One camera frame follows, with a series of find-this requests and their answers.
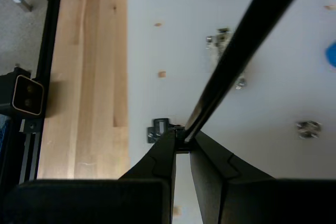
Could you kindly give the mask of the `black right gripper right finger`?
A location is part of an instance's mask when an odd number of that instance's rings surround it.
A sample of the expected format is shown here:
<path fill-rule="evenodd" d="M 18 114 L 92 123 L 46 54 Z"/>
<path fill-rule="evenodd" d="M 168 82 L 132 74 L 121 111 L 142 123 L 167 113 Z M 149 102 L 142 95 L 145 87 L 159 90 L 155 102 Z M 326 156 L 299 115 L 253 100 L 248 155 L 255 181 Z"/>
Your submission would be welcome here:
<path fill-rule="evenodd" d="M 203 223 L 335 223 L 335 181 L 275 179 L 203 132 L 191 145 Z"/>

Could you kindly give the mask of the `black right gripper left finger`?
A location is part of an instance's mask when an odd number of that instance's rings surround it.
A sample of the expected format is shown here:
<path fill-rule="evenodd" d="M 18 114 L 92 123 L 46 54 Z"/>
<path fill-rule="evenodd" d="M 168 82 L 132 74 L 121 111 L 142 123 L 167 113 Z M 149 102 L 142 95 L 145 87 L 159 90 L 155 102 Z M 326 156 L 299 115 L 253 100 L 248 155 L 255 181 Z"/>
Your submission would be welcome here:
<path fill-rule="evenodd" d="M 2 223 L 171 223 L 175 132 L 170 129 L 119 179 L 32 180 L 3 201 Z"/>

